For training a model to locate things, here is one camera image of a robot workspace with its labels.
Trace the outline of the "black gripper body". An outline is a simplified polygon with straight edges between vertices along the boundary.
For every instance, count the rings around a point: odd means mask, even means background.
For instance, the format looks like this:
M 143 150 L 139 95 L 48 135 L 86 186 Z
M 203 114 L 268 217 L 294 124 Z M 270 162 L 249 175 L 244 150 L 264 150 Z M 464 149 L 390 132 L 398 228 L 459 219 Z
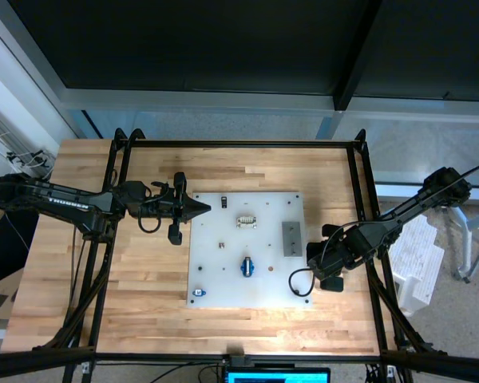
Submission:
M 343 290 L 344 281 L 340 276 L 344 267 L 342 244 L 339 240 L 324 240 L 308 243 L 306 246 L 307 266 L 319 280 L 321 290 Z
M 147 197 L 139 206 L 137 214 L 138 227 L 146 234 L 154 234 L 161 227 L 162 219 L 171 219 L 168 226 L 168 240 L 171 244 L 182 244 L 183 235 L 180 223 L 183 221 L 184 195 L 186 194 L 187 180 L 183 172 L 174 175 L 173 187 L 168 183 L 153 181 L 151 185 L 160 189 L 155 196 Z M 148 230 L 142 224 L 143 218 L 156 218 L 157 225 Z

